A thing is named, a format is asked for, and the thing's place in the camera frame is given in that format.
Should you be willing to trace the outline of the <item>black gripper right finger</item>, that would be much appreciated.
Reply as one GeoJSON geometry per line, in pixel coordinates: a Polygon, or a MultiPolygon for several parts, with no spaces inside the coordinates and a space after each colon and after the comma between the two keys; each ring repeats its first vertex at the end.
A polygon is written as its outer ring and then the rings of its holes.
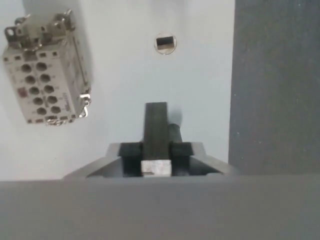
{"type": "Polygon", "coordinates": [[[208,155],[201,142],[172,142],[169,149],[173,177],[237,174],[232,165],[208,155]]]}

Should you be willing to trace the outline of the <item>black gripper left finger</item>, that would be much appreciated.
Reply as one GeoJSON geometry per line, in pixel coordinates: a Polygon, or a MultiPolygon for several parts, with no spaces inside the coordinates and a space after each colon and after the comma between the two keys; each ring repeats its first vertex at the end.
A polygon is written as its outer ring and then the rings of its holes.
{"type": "Polygon", "coordinates": [[[105,156],[68,173],[65,179],[141,177],[141,142],[112,143],[105,156]]]}

